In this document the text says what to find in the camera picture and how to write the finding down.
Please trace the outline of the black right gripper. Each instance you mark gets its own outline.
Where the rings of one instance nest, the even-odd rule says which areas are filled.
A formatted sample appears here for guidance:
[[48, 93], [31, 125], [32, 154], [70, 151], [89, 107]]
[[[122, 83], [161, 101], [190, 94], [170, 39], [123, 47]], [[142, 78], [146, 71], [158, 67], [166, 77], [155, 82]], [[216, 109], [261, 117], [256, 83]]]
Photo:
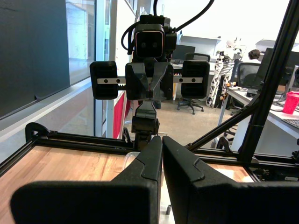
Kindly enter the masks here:
[[206, 97], [210, 64], [205, 60], [185, 60], [181, 69], [170, 62], [146, 61], [128, 63], [125, 75], [117, 75], [114, 61], [93, 62], [90, 75], [93, 97], [112, 100], [119, 91], [126, 91], [129, 100], [170, 100], [174, 83], [181, 84], [184, 98]]

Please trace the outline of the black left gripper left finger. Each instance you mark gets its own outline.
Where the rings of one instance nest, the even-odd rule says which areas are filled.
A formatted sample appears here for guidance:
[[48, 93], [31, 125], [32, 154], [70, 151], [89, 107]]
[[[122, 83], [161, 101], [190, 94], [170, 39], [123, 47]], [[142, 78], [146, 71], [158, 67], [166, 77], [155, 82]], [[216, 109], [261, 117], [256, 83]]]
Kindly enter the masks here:
[[157, 224], [162, 140], [154, 137], [109, 182], [32, 182], [12, 195], [17, 224]]

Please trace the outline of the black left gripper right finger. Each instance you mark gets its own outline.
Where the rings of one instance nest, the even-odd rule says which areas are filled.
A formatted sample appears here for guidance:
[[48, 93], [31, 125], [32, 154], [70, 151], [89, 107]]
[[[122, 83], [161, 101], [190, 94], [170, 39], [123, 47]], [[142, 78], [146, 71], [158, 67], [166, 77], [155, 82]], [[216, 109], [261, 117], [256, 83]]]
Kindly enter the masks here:
[[163, 167], [177, 224], [296, 224], [295, 182], [236, 182], [170, 137]]

